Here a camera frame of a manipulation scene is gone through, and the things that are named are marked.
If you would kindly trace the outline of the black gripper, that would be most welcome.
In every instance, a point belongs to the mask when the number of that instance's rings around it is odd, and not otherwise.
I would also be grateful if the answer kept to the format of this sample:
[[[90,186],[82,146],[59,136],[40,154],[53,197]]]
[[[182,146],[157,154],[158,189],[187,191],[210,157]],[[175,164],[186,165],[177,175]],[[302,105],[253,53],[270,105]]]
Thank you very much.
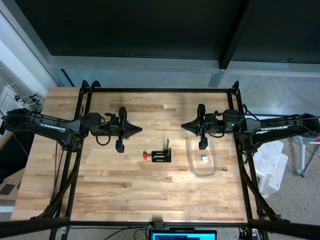
[[[206,134],[216,139],[223,137],[223,130],[218,127],[217,114],[217,111],[206,114],[205,105],[199,104],[197,108],[197,118],[181,125],[184,130],[200,136],[198,143],[200,150],[205,150],[208,146]]]
[[[125,107],[119,108],[118,116],[113,116],[106,124],[105,129],[110,137],[118,137],[118,140],[115,142],[115,149],[118,153],[124,153],[125,151],[125,146],[123,144],[124,138],[128,139],[143,131],[141,127],[133,125],[127,121],[127,110]]]

